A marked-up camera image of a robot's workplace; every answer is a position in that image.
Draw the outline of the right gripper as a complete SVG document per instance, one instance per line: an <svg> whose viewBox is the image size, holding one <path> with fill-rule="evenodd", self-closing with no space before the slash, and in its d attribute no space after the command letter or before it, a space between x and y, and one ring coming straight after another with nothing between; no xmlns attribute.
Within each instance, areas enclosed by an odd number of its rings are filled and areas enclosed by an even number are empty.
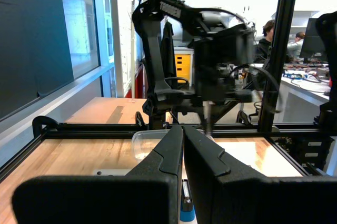
<svg viewBox="0 0 337 224"><path fill-rule="evenodd" d="M236 89L234 71L227 72L224 66L233 64L239 70L252 61L254 33L254 28L239 24L194 41L194 88L198 98L214 103L253 99L251 90Z"/></svg>

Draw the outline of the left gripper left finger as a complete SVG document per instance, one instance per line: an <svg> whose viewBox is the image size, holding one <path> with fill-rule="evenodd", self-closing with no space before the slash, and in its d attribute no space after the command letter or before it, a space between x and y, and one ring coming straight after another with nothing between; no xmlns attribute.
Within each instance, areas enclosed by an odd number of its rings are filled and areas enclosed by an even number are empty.
<svg viewBox="0 0 337 224"><path fill-rule="evenodd" d="M18 223L178 223L184 132L172 127L125 176L40 176L12 196Z"/></svg>

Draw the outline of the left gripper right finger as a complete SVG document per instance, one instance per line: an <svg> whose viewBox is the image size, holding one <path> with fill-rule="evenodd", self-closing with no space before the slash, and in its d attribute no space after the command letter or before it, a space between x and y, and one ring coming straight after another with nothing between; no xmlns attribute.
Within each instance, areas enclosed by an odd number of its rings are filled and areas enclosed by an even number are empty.
<svg viewBox="0 0 337 224"><path fill-rule="evenodd" d="M195 128L184 134L198 223L336 223L336 178L267 177Z"/></svg>

